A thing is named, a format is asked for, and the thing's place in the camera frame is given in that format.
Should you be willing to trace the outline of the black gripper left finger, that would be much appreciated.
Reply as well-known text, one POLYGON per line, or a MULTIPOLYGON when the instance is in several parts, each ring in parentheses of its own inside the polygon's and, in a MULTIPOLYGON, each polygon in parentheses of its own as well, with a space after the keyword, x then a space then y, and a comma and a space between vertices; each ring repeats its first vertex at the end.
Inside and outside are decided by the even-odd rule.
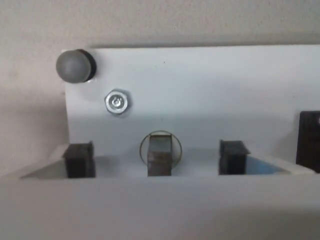
POLYGON ((21 170, 20 179, 85 179, 96 177, 94 144, 69 143, 56 147, 51 155, 21 170))

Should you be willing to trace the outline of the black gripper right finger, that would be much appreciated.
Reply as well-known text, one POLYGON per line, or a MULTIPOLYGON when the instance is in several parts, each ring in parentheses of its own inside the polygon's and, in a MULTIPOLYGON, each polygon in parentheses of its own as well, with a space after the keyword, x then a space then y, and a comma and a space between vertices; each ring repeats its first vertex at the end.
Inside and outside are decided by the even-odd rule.
POLYGON ((252 155, 241 140, 220 140, 219 175, 292 175, 295 165, 280 158, 252 155))

